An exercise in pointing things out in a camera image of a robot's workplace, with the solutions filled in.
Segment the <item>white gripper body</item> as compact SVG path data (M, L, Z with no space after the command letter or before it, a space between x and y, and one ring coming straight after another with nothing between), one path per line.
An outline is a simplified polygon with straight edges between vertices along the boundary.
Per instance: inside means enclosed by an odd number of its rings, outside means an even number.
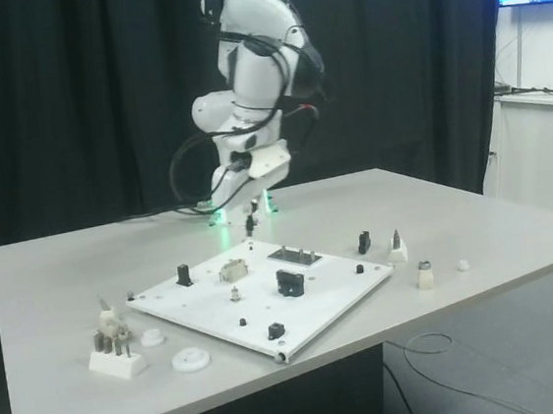
M217 209L239 207L261 196L264 191L284 180L290 161L252 162L249 167L227 171L219 167L213 175L212 206Z

